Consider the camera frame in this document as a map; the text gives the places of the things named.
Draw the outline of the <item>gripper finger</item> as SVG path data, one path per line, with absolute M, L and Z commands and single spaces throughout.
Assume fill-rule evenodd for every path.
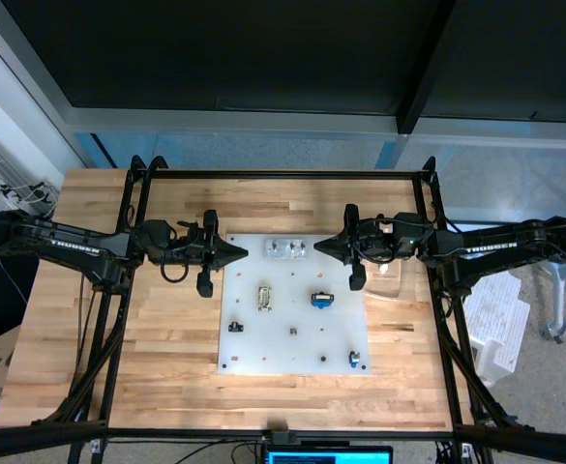
M 314 249 L 322 254 L 325 254 L 337 261 L 341 262 L 344 266 L 347 265 L 347 250 L 346 249 L 330 249 L 330 248 L 322 248 L 316 247 Z
M 347 231 L 344 229 L 339 234 L 323 239 L 313 245 L 314 248 L 347 248 Z
M 219 234 L 214 239 L 214 247 L 217 253 L 247 253 L 248 251 L 240 246 L 226 242 Z
M 217 252 L 214 257 L 214 270 L 217 272 L 229 264 L 244 259 L 248 256 L 247 252 L 222 253 Z

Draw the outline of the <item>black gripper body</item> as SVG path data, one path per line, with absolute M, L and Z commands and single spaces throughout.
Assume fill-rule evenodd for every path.
M 389 220 L 384 215 L 360 219 L 359 208 L 355 204 L 347 204 L 343 223 L 348 249 L 348 259 L 345 263 L 351 266 L 349 288 L 352 291 L 360 291 L 367 282 L 366 268 L 362 260 L 371 264 L 386 265 L 395 259 L 392 240 L 381 228 L 382 225 L 387 225 Z
M 215 210 L 207 210 L 203 214 L 202 225 L 197 222 L 179 220 L 178 225 L 187 229 L 185 236 L 172 242 L 170 263 L 182 265 L 184 276 L 175 283 L 186 278 L 190 266 L 200 266 L 201 271 L 196 277 L 196 290 L 200 297 L 213 296 L 213 283 L 210 273 L 214 269 L 215 247 L 214 239 L 218 233 L 219 220 Z

